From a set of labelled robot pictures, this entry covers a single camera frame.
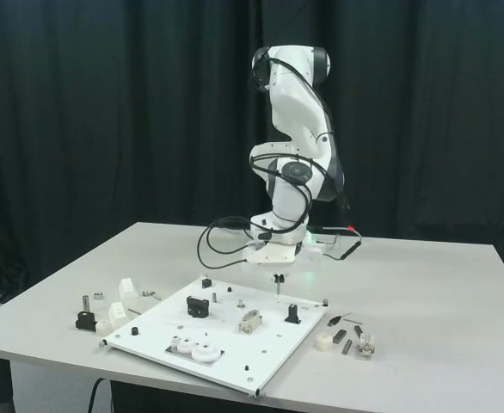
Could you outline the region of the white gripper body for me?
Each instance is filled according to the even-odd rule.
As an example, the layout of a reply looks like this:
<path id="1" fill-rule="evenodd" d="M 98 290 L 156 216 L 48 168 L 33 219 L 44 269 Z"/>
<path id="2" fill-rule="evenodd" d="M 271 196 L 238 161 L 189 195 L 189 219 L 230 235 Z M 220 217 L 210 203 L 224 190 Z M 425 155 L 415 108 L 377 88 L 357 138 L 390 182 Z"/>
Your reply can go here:
<path id="1" fill-rule="evenodd" d="M 248 243 L 243 251 L 243 259 L 248 263 L 293 263 L 297 247 L 301 244 Z"/>

